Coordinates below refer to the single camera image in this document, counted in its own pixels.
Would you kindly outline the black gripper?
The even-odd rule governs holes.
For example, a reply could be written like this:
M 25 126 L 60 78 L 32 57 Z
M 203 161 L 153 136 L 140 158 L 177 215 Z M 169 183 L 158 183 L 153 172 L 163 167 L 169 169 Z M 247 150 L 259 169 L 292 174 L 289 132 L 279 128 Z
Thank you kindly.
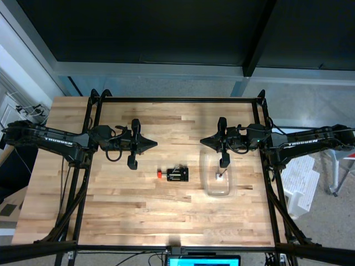
M 241 124 L 237 127 L 227 127 L 227 120 L 225 117 L 220 117 L 217 123 L 217 133 L 203 138 L 200 143 L 216 153 L 221 153 L 219 165 L 221 168 L 227 168 L 230 164 L 230 155 L 228 150 L 236 154 L 246 154 L 249 151 L 249 147 L 246 142 L 246 136 L 241 135 Z
M 133 119 L 131 122 L 131 130 L 123 126 L 115 126 L 116 129 L 121 130 L 121 133 L 115 135 L 109 139 L 106 146 L 106 158 L 111 162 L 117 162 L 121 159 L 123 151 L 129 151 L 127 165 L 131 170 L 137 170 L 138 162 L 136 160 L 136 154 L 138 153 L 138 143 L 139 153 L 152 149 L 157 146 L 157 142 L 147 139 L 142 134 L 140 134 L 141 124 L 138 119 Z M 119 157 L 112 159 L 109 157 L 109 151 L 119 151 Z

